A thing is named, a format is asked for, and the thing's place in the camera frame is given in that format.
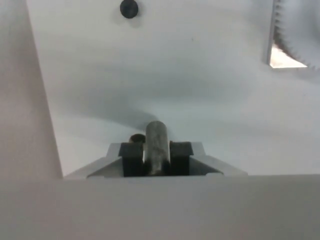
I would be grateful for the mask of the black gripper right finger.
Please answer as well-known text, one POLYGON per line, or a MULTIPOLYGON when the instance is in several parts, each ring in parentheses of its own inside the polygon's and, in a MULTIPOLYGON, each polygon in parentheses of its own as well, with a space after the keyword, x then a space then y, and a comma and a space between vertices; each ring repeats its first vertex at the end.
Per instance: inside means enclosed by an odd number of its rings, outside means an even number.
POLYGON ((170 174, 172 176, 205 176, 223 173, 194 158, 195 152, 189 141, 169 142, 170 174))

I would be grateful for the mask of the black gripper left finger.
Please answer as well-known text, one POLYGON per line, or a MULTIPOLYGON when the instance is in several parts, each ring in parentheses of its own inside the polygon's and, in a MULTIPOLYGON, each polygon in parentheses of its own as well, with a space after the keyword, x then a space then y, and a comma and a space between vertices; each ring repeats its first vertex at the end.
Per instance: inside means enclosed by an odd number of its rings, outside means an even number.
POLYGON ((94 162, 89 178, 128 178, 143 175, 144 144, 122 142, 110 144, 107 154, 94 162))

